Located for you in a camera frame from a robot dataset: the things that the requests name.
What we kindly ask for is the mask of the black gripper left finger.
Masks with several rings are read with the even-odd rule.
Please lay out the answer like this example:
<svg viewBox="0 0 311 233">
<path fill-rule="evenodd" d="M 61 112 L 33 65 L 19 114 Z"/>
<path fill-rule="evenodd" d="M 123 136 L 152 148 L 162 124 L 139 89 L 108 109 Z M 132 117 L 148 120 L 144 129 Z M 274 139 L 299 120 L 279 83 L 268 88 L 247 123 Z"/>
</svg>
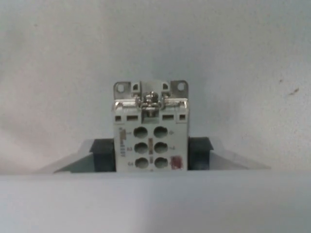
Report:
<svg viewBox="0 0 311 233">
<path fill-rule="evenodd" d="M 116 172 L 113 138 L 87 139 L 77 152 L 46 165 L 37 173 Z"/>
</svg>

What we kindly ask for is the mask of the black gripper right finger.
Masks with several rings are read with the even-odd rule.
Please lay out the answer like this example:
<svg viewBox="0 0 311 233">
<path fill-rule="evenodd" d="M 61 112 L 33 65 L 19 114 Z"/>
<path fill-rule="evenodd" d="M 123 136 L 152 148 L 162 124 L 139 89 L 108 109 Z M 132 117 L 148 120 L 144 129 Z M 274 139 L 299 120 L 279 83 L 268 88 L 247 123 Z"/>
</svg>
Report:
<svg viewBox="0 0 311 233">
<path fill-rule="evenodd" d="M 188 170 L 270 170 L 271 167 L 226 150 L 221 141 L 209 137 L 189 137 Z"/>
</svg>

